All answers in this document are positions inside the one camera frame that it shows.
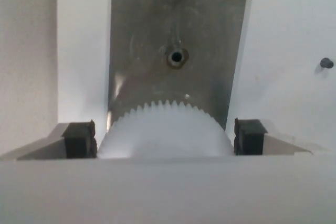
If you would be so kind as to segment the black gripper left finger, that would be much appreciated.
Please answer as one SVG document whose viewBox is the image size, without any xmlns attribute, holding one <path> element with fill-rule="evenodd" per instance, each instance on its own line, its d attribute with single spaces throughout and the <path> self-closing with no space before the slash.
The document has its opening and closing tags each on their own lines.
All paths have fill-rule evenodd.
<svg viewBox="0 0 336 224">
<path fill-rule="evenodd" d="M 59 123 L 48 136 L 1 155 L 1 160 L 96 158 L 98 145 L 93 120 Z"/>
</svg>

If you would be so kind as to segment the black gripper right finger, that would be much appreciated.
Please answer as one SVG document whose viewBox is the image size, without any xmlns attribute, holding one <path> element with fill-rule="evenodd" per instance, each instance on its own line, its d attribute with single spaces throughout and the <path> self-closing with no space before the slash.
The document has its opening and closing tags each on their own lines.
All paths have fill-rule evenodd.
<svg viewBox="0 0 336 224">
<path fill-rule="evenodd" d="M 280 134 L 271 134 L 271 126 L 259 119 L 234 120 L 234 153 L 236 156 L 313 154 L 309 148 L 287 141 Z"/>
</svg>

